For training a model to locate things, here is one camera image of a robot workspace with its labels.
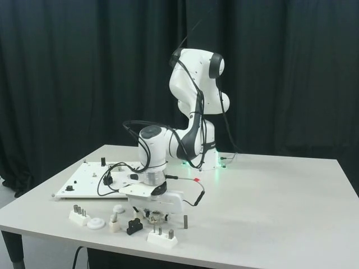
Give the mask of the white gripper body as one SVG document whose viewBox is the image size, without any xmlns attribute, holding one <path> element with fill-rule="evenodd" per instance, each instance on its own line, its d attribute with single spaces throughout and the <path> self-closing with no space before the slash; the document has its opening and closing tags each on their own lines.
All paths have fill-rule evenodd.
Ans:
<svg viewBox="0 0 359 269">
<path fill-rule="evenodd" d="M 183 193 L 179 191 L 166 191 L 160 196 L 133 196 L 128 195 L 132 207 L 150 212 L 159 211 L 165 214 L 180 214 L 183 212 Z"/>
</svg>

